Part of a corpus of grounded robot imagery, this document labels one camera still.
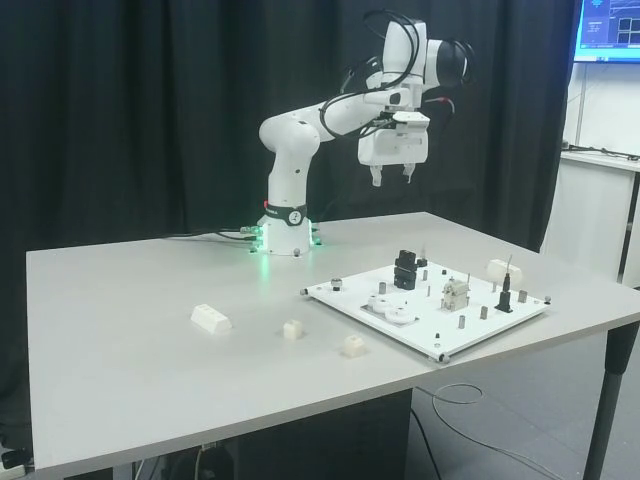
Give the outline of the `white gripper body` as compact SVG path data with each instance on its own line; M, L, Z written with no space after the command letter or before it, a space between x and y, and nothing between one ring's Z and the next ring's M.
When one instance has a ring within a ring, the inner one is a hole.
M429 153L428 141L426 125L367 128L358 141L358 161L367 166L424 163Z

